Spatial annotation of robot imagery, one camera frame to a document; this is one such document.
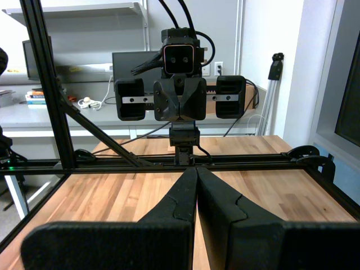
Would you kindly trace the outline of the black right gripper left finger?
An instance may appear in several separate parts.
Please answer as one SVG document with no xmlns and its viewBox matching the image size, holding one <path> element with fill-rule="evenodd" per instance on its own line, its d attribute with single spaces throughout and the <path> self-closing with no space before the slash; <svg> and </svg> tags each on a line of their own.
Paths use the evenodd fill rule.
<svg viewBox="0 0 360 270">
<path fill-rule="evenodd" d="M 21 244 L 25 269 L 191 269 L 196 169 L 138 222 L 53 222 Z"/>
</svg>

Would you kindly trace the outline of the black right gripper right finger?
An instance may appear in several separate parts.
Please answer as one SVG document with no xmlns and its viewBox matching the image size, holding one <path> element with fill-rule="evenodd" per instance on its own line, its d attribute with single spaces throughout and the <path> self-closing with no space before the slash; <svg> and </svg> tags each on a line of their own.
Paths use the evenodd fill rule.
<svg viewBox="0 0 360 270">
<path fill-rule="evenodd" d="M 359 224 L 287 222 L 205 168 L 198 211 L 211 269 L 356 269 Z"/>
</svg>

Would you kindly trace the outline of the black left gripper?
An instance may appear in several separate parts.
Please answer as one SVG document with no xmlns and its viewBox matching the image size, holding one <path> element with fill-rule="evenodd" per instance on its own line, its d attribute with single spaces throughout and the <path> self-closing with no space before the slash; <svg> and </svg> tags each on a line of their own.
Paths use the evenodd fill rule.
<svg viewBox="0 0 360 270">
<path fill-rule="evenodd" d="M 118 79 L 114 90 L 118 118 L 122 121 L 144 119 L 148 104 L 152 104 L 157 121 L 167 122 L 204 120 L 208 101 L 215 102 L 216 116 L 221 119 L 240 118 L 246 110 L 243 76 L 219 76 L 214 94 L 207 94 L 204 78 L 183 76 L 156 80 L 152 95 L 145 95 L 141 78 Z"/>
</svg>

